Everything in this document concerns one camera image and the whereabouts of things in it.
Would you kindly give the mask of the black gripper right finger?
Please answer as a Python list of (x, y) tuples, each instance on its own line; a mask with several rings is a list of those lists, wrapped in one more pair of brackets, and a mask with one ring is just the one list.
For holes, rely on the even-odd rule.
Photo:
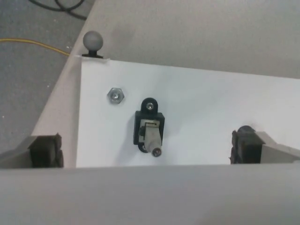
[(242, 126), (232, 132), (230, 164), (299, 163), (300, 150), (275, 142), (266, 132)]

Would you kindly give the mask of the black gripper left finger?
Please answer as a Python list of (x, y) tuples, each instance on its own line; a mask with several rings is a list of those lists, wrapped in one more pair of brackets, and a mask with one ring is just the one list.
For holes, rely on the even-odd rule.
[(15, 149), (0, 154), (1, 168), (63, 168), (62, 137), (28, 136)]

